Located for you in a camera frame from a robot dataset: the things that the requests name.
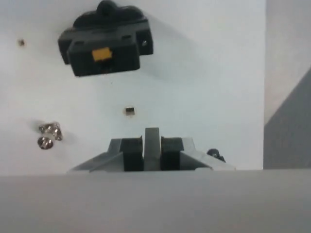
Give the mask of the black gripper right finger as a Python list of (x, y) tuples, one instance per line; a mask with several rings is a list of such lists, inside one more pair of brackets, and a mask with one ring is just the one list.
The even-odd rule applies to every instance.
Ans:
[(217, 149), (204, 153), (196, 149), (191, 137), (162, 137), (161, 170), (235, 170), (236, 168), (224, 160)]

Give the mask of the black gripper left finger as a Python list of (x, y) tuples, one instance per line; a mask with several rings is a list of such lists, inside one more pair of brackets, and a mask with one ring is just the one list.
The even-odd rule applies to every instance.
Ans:
[(143, 171), (143, 140), (138, 138), (111, 139), (108, 150), (72, 168), (71, 172)]

